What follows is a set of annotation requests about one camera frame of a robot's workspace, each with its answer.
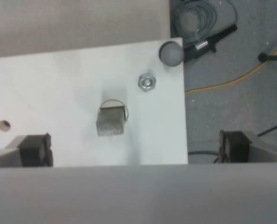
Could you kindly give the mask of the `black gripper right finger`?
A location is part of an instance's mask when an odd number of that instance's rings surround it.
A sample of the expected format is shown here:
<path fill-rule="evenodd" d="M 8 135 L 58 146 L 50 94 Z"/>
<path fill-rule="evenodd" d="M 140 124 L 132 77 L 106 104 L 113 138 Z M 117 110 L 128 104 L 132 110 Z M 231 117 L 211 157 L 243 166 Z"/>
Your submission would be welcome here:
<path fill-rule="evenodd" d="M 220 131 L 219 163 L 277 162 L 277 147 L 252 131 Z"/>

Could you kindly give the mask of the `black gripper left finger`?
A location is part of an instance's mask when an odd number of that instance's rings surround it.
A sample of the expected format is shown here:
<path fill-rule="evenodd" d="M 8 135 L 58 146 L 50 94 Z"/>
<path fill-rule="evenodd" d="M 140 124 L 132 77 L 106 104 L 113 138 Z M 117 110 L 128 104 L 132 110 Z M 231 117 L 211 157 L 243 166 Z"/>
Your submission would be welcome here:
<path fill-rule="evenodd" d="M 53 167 L 51 135 L 20 135 L 0 149 L 0 168 Z"/>

